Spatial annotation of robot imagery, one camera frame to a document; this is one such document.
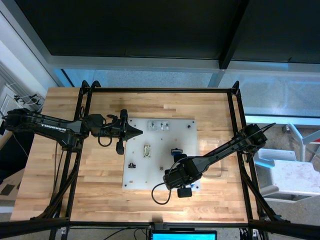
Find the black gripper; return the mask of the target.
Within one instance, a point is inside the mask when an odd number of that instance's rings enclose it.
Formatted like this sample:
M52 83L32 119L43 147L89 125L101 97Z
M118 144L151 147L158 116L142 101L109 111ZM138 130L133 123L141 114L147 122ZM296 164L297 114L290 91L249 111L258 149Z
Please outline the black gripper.
M108 119L111 119L111 122L107 124L107 136L110 139L117 138L118 142L116 143L116 152L119 155L124 155L125 147L124 142L129 140L135 140L138 136L143 134L141 129L138 129L135 122L133 120L129 120L128 122L128 111L126 109L122 109L120 111L119 117L116 115L108 114L106 116Z
M193 196L191 187L181 187L177 189L178 198L190 198Z

